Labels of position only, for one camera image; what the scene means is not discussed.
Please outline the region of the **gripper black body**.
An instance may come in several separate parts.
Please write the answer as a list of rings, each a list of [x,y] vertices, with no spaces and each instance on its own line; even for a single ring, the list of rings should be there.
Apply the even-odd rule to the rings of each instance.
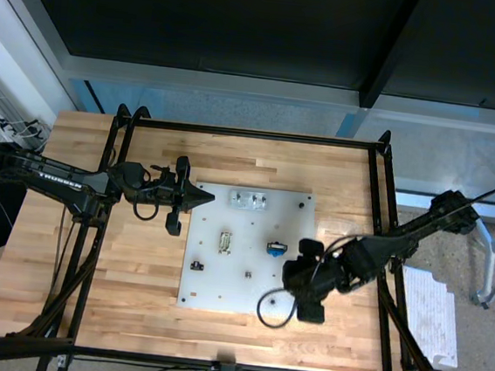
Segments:
[[[175,172],[165,167],[161,172],[161,186],[158,190],[158,204],[170,206],[171,211],[166,218],[166,231],[172,237],[181,234],[182,224],[179,221],[182,202],[184,201],[185,182],[189,179],[190,163],[188,156],[180,156],[175,165]]]
[[[325,323],[325,307],[322,301],[333,289],[330,265],[324,245],[305,238],[299,242],[302,261],[299,288],[295,295],[297,320],[319,325]]]

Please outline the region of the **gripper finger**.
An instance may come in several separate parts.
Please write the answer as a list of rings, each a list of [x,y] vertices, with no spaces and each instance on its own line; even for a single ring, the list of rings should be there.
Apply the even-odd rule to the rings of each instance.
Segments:
[[[198,188],[190,180],[185,182],[185,195],[192,197],[201,197],[201,198],[210,198],[215,199],[215,196],[208,191],[203,190],[202,188]]]
[[[190,210],[193,210],[194,208],[198,206],[202,206],[206,203],[212,203],[215,201],[214,197],[186,197],[184,198],[183,201],[183,211],[187,213]]]

